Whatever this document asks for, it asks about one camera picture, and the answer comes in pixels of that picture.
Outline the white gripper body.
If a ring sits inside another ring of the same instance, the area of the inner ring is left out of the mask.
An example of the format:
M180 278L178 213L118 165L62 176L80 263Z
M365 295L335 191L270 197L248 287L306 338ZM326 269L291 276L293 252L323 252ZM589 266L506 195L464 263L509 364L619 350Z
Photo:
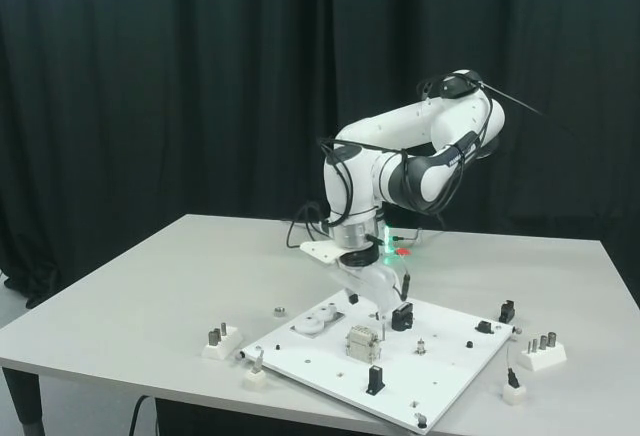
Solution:
M337 264L335 280L345 289L357 293L377 310L393 312L401 305L400 283L396 272L389 266L375 262L364 267Z

